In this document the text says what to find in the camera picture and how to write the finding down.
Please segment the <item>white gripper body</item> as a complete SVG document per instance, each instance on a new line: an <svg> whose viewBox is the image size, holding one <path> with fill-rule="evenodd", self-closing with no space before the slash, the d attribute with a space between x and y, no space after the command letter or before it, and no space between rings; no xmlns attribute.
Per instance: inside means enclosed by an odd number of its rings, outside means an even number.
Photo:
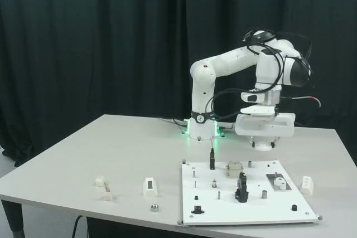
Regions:
<svg viewBox="0 0 357 238"><path fill-rule="evenodd" d="M237 135L253 137L291 137L294 134L295 114L252 116L239 114L235 123Z"/></svg>

